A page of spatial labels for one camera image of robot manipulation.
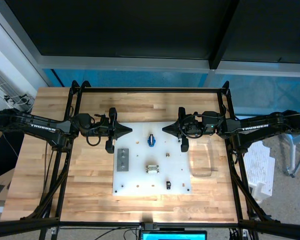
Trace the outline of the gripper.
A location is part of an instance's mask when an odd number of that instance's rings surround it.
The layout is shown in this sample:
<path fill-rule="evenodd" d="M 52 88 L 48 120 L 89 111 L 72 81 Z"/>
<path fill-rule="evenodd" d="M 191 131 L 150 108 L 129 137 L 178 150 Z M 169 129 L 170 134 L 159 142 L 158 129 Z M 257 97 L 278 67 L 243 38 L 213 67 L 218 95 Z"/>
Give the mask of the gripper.
<path fill-rule="evenodd" d="M 133 131 L 132 128 L 120 124 L 117 121 L 117 110 L 115 107 L 109 109 L 108 117 L 102 118 L 102 123 L 97 128 L 97 133 L 99 137 L 107 137 L 108 140 L 105 142 L 105 150 L 109 154 L 113 154 L 115 151 L 115 146 L 113 144 L 114 140 L 127 135 Z"/>
<path fill-rule="evenodd" d="M 198 112 L 195 111 L 193 114 L 186 114 L 185 108 L 179 107 L 178 120 L 162 129 L 164 133 L 181 139 L 181 152 L 189 150 L 189 139 L 198 139 L 203 136 L 202 123 L 196 120 L 197 117 L 201 117 Z"/>

